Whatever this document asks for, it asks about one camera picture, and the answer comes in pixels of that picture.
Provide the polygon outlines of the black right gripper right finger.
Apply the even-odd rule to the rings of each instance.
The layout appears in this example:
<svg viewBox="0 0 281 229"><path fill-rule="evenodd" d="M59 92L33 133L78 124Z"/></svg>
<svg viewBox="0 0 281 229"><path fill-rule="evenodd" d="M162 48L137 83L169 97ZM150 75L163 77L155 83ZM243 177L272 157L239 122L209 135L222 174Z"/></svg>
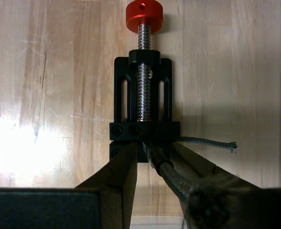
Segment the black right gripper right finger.
<svg viewBox="0 0 281 229"><path fill-rule="evenodd" d="M179 143L170 159L192 185L181 202L188 228L281 229L281 188L260 188Z"/></svg>

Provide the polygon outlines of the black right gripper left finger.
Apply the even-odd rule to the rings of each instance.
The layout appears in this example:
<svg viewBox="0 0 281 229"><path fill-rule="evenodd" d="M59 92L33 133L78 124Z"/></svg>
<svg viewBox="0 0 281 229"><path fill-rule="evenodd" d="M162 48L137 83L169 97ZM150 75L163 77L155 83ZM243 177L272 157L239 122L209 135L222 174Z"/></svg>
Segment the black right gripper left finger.
<svg viewBox="0 0 281 229"><path fill-rule="evenodd" d="M0 188L0 229L128 229L138 145L75 188Z"/></svg>

